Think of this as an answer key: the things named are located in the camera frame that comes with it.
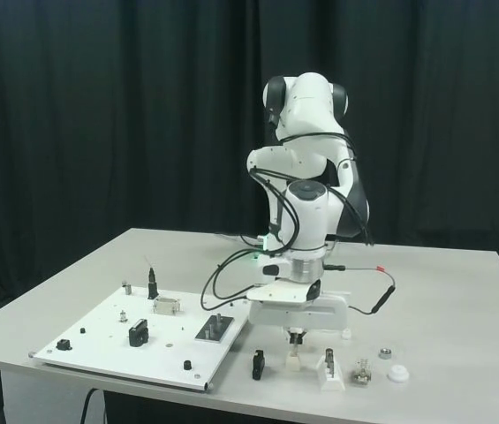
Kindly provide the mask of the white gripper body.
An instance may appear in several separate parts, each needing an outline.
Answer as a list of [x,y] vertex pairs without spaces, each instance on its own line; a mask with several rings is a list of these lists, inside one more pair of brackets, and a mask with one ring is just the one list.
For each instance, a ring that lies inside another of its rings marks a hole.
[[253,302],[249,310],[253,325],[303,330],[344,330],[347,301],[340,296],[320,296],[306,304]]

